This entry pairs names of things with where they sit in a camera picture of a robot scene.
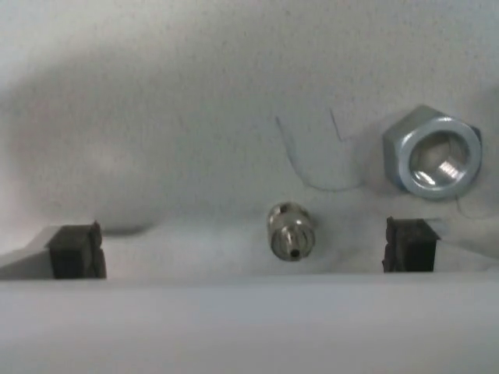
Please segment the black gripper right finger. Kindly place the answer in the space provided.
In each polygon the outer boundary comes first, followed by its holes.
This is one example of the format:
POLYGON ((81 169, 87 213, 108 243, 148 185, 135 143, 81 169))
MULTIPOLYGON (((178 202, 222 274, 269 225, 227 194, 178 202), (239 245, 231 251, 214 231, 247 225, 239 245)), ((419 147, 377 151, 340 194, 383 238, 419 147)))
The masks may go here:
POLYGON ((498 270, 498 219, 389 217, 385 273, 498 270))

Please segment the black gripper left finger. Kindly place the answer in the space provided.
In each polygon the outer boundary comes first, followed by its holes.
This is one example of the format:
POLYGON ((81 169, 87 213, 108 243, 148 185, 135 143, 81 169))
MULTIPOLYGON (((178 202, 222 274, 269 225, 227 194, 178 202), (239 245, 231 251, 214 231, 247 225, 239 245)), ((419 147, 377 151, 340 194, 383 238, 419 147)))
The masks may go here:
POLYGON ((48 226, 21 249, 1 255, 3 280, 105 279, 101 226, 48 226))

